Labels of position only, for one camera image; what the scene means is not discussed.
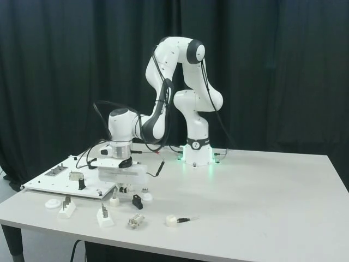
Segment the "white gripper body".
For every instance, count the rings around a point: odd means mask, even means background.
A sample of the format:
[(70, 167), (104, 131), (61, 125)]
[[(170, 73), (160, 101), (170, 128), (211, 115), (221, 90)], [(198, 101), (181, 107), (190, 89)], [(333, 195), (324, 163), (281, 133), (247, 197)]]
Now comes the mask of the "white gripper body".
[(146, 184), (148, 181), (146, 165), (132, 165), (128, 168), (102, 168), (98, 167), (98, 176), (101, 181), (125, 183), (125, 184)]

